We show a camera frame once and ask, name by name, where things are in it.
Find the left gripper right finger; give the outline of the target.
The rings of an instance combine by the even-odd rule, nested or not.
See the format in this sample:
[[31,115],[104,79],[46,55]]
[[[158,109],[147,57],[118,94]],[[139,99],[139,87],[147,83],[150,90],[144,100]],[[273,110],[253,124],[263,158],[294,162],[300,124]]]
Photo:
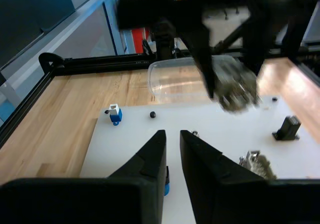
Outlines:
[[187,130],[180,132],[184,178],[198,224],[317,224],[320,182],[266,180]]

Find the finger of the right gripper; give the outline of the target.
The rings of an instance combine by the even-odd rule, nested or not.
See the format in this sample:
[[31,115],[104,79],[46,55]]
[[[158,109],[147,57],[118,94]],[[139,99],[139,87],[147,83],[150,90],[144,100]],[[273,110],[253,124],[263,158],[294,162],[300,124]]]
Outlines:
[[270,48],[269,16],[261,4],[248,4],[250,17],[246,24],[246,67],[256,76]]

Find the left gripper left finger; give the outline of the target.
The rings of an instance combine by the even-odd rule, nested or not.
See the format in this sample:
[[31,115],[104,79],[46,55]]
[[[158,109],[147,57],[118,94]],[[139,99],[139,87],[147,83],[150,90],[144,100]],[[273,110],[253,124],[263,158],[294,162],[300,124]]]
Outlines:
[[20,178],[0,187],[3,224],[159,224],[165,194],[166,133],[157,131],[103,178]]

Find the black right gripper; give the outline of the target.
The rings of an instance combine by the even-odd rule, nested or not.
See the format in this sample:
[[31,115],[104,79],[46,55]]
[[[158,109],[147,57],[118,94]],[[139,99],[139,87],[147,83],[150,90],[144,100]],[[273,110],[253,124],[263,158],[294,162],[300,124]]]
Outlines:
[[119,0],[117,24],[120,30],[155,27],[167,21],[184,43],[201,72],[210,99],[214,98],[217,75],[213,68],[210,30],[203,23],[207,11],[244,5],[248,0]]

